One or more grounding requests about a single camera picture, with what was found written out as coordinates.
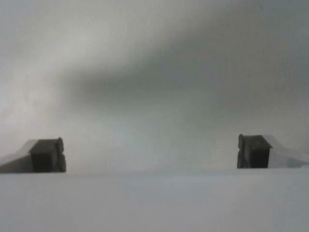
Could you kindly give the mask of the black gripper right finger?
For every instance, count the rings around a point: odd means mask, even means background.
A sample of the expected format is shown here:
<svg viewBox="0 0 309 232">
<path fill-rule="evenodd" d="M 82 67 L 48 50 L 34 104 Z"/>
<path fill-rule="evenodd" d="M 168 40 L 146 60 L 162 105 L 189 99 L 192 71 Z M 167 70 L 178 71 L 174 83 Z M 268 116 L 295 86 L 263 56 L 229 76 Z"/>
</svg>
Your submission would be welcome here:
<svg viewBox="0 0 309 232">
<path fill-rule="evenodd" d="M 238 169 L 307 168 L 308 153 L 286 148 L 272 135 L 239 135 Z"/>
</svg>

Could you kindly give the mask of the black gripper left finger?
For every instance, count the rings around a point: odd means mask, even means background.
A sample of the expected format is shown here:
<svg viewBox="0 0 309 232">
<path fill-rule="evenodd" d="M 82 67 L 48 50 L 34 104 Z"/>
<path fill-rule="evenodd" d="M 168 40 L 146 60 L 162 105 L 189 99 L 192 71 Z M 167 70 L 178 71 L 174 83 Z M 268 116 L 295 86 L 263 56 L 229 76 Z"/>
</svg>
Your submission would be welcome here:
<svg viewBox="0 0 309 232">
<path fill-rule="evenodd" d="M 65 173 L 63 139 L 27 140 L 15 153 L 1 157 L 1 173 Z"/>
</svg>

